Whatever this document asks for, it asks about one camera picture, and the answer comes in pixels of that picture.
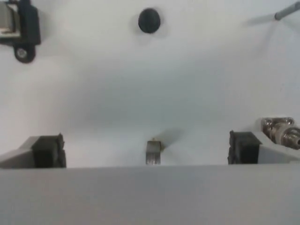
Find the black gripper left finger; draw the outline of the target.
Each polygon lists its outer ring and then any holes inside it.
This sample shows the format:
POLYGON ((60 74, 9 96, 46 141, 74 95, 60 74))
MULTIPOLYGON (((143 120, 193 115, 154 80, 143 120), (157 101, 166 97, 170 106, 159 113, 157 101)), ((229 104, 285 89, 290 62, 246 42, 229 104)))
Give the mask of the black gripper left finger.
POLYGON ((64 137, 30 136, 19 148, 0 156, 1 168, 66 168, 64 137))

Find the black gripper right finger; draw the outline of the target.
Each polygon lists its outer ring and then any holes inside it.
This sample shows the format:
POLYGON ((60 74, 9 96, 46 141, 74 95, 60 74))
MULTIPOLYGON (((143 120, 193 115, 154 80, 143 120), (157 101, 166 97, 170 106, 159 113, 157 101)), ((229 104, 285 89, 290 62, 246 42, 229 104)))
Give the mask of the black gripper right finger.
POLYGON ((230 131, 228 164, 290 164, 300 162, 300 151, 275 144, 263 132, 230 131))

